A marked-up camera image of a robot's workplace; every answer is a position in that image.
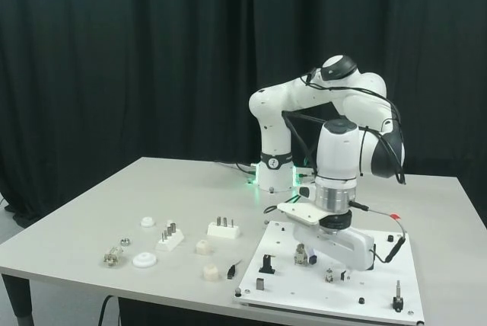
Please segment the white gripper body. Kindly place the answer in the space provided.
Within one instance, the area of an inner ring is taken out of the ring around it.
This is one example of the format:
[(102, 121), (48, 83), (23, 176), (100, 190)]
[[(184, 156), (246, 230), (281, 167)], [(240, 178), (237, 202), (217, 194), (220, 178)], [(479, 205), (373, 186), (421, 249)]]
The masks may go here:
[(332, 230), (298, 223), (294, 225), (293, 236), (306, 248), (325, 254), (350, 269), (366, 271), (374, 263), (371, 252), (374, 238), (355, 228)]

